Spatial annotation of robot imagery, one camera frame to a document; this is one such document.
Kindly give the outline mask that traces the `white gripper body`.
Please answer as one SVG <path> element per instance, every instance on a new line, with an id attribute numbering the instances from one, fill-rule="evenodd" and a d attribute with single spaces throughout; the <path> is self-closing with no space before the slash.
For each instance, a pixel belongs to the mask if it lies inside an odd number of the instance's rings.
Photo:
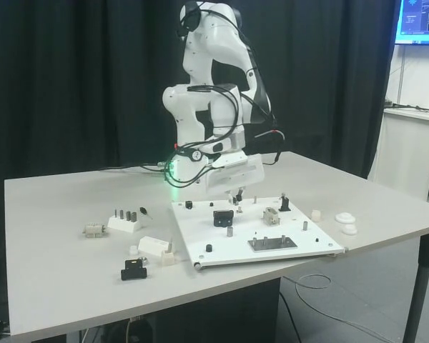
<path id="1" fill-rule="evenodd" d="M 207 173 L 205 190 L 216 195 L 259 183 L 265 178 L 261 154 L 247 156 L 245 153 L 222 154 Z"/>

